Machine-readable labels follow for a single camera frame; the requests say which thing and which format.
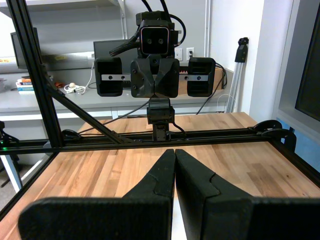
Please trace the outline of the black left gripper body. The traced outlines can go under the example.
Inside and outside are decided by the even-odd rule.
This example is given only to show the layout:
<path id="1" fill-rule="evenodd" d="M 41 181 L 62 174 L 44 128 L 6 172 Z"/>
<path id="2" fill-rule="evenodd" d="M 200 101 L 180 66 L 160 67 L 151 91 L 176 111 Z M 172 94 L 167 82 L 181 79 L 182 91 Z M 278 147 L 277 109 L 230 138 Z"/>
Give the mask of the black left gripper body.
<path id="1" fill-rule="evenodd" d="M 160 59 L 175 58 L 136 58 L 149 59 L 150 68 L 155 80 L 159 71 Z M 187 66 L 187 73 L 181 74 L 179 65 L 179 83 L 187 83 L 187 95 L 190 97 L 208 97 L 213 92 L 216 62 L 210 57 L 192 57 Z M 130 72 L 122 72 L 122 60 L 119 57 L 97 58 L 94 61 L 97 93 L 101 97 L 121 96 L 124 82 L 130 82 L 131 91 L 131 66 Z"/>

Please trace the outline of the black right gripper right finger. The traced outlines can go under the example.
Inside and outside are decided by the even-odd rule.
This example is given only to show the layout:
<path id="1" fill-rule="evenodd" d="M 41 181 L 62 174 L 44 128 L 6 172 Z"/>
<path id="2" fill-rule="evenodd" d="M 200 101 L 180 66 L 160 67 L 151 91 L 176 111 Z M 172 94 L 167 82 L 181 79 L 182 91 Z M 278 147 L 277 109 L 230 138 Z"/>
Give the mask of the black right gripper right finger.
<path id="1" fill-rule="evenodd" d="M 317 240 L 317 198 L 254 197 L 182 149 L 176 189 L 189 240 Z"/>

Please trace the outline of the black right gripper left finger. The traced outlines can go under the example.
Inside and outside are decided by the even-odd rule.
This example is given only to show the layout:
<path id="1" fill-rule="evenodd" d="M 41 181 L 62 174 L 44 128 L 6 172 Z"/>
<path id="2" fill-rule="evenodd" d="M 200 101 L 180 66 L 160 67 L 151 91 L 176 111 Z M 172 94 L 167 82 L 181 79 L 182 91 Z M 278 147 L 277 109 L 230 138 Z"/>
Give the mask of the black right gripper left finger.
<path id="1" fill-rule="evenodd" d="M 121 198 L 48 197 L 19 215 L 23 240 L 169 240 L 175 151 L 166 150 Z"/>

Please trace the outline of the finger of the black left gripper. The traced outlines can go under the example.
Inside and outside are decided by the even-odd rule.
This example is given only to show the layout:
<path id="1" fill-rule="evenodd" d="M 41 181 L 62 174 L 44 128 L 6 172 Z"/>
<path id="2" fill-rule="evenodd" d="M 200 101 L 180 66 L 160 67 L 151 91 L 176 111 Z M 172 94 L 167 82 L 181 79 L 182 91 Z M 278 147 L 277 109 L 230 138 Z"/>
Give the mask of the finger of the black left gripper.
<path id="1" fill-rule="evenodd" d="M 155 80 L 149 59 L 134 59 L 130 65 L 131 95 L 134 98 L 153 98 Z"/>
<path id="2" fill-rule="evenodd" d="M 154 94 L 158 98 L 176 98 L 179 91 L 180 63 L 177 59 L 160 59 L 154 80 Z"/>

